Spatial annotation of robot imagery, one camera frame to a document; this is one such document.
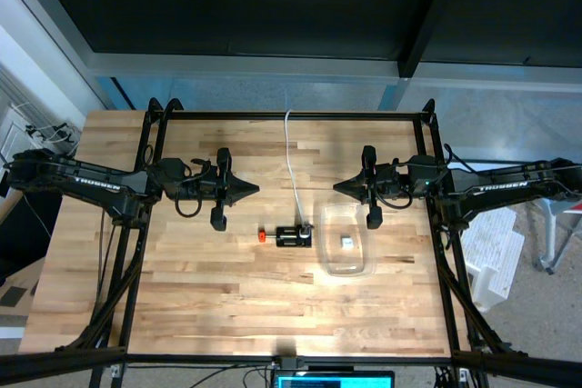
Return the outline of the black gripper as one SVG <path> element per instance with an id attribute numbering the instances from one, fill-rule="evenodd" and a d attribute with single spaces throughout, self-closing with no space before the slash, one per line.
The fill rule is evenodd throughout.
<path id="1" fill-rule="evenodd" d="M 217 151 L 216 165 L 211 165 L 199 185 L 202 201 L 214 201 L 210 212 L 210 224 L 215 230 L 225 230 L 227 219 L 224 208 L 257 194 L 259 186 L 231 174 L 232 157 L 227 148 Z"/>
<path id="2" fill-rule="evenodd" d="M 363 169 L 354 177 L 336 183 L 336 192 L 357 200 L 369 206 L 366 216 L 368 230 L 376 230 L 383 223 L 382 208 L 378 204 L 394 210 L 402 210 L 402 205 L 391 204 L 387 198 L 398 200 L 401 186 L 398 173 L 392 164 L 376 163 L 376 148 L 365 145 L 362 153 Z"/>

